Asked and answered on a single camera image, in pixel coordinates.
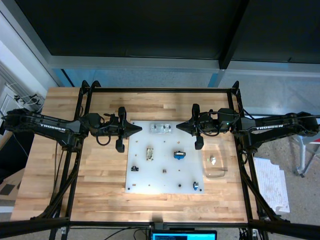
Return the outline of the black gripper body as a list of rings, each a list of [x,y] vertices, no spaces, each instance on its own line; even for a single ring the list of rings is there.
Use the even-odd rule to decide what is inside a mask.
[[[193,117],[193,133],[192,136],[196,137],[194,143],[196,150],[201,150],[204,146],[205,135],[207,137],[215,137],[219,134],[219,123],[217,119],[212,118],[210,112],[200,112],[200,106],[193,104],[192,106],[192,117]]]
[[[118,116],[115,114],[104,113],[106,117],[109,117],[109,121],[103,125],[101,129],[101,136],[108,136],[109,140],[104,143],[106,146],[110,143],[111,137],[118,137],[115,142],[115,148],[119,153],[125,152],[125,145],[123,144],[123,139],[125,138],[125,120],[127,117],[127,112],[123,106],[118,109]]]

